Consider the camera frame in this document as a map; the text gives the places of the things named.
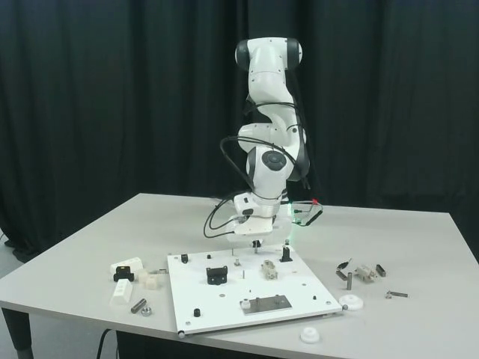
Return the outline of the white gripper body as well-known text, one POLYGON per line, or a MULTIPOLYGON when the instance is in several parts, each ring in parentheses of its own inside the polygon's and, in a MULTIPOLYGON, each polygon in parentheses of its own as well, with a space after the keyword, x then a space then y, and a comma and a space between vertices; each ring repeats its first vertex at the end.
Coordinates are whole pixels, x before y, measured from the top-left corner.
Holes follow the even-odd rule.
POLYGON ((226 226, 226 231, 234 237, 267 235, 272 232, 272 218, 258 216, 236 217, 226 226))

